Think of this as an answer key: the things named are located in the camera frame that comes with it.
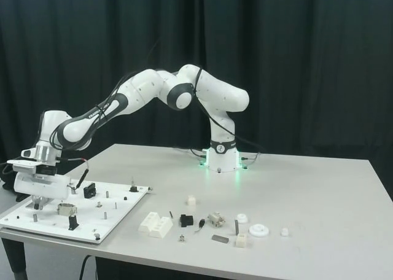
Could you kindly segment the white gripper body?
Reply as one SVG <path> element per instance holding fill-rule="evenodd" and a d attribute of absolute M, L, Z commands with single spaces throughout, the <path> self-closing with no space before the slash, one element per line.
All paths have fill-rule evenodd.
<path fill-rule="evenodd" d="M 16 192 L 32 196 L 64 200 L 68 198 L 68 185 L 70 182 L 71 178 L 69 176 L 59 174 L 54 176 L 40 176 L 17 173 L 14 189 Z"/>

